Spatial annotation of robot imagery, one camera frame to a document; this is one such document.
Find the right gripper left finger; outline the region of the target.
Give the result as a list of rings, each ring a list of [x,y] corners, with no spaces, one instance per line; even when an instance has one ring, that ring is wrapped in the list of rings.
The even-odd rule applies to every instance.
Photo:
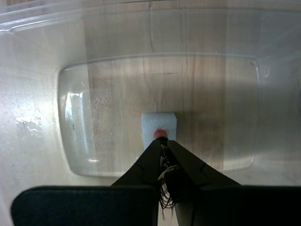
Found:
[[[12,202],[16,226],[155,226],[161,145],[153,141],[111,186],[39,186]]]

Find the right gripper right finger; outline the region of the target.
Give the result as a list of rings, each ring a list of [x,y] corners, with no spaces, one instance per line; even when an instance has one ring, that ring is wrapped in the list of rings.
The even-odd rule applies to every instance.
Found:
[[[179,165],[168,188],[181,226],[299,226],[301,189],[243,186],[218,172],[186,148],[169,140]]]

